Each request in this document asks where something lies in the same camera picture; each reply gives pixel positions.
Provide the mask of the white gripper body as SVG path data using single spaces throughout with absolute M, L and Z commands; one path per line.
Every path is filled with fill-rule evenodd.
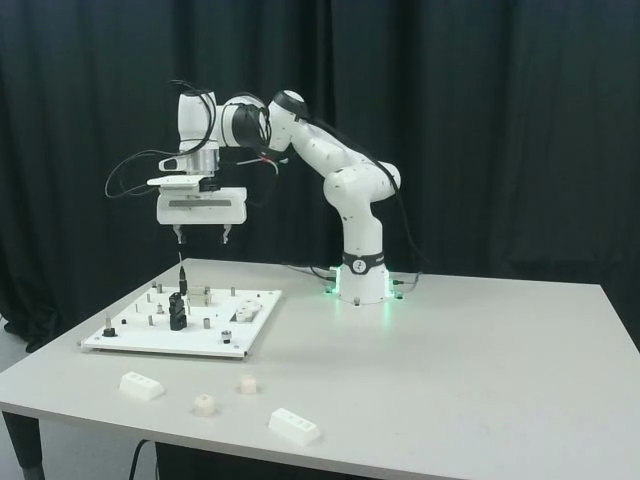
M 239 225 L 247 218 L 246 200 L 244 187 L 209 192 L 161 189 L 157 220 L 161 225 Z

